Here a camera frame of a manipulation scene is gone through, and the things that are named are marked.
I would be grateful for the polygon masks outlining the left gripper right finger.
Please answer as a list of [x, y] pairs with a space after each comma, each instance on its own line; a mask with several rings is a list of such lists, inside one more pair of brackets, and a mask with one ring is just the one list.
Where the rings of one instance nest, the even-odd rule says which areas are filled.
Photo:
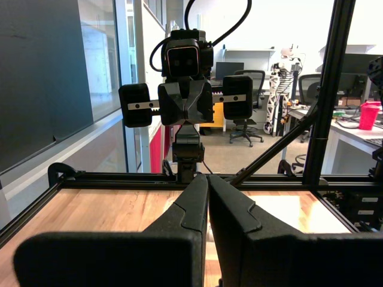
[[381, 286], [382, 234], [309, 234], [209, 177], [220, 286]]

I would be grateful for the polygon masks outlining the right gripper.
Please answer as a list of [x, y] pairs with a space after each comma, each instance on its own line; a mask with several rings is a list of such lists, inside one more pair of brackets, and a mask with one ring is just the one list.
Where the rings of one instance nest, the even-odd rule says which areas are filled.
[[157, 100], [150, 99], [146, 84], [123, 85], [118, 93], [129, 128], [149, 126], [155, 115], [164, 126], [210, 123], [216, 103], [223, 104], [227, 120], [248, 119], [253, 113], [253, 80], [248, 75], [226, 76], [222, 86], [208, 80], [160, 84]]

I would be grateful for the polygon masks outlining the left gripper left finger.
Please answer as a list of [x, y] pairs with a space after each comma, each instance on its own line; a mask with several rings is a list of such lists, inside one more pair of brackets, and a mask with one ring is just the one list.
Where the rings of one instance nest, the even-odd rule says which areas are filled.
[[197, 175], [138, 233], [52, 232], [13, 257], [20, 286], [202, 286], [208, 180]]

